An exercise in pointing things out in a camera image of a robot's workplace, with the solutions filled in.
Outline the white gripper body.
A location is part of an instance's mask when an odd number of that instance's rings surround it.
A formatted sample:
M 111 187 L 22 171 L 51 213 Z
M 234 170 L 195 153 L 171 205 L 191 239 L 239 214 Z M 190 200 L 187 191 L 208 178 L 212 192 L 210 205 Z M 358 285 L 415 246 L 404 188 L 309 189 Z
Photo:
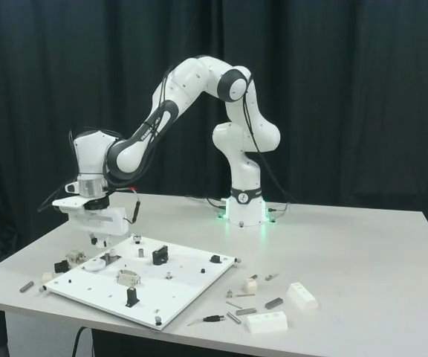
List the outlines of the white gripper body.
M 78 230 L 110 236 L 123 236 L 128 233 L 128 222 L 124 208 L 86 210 L 83 207 L 59 206 L 59 209 L 68 215 L 68 221 Z

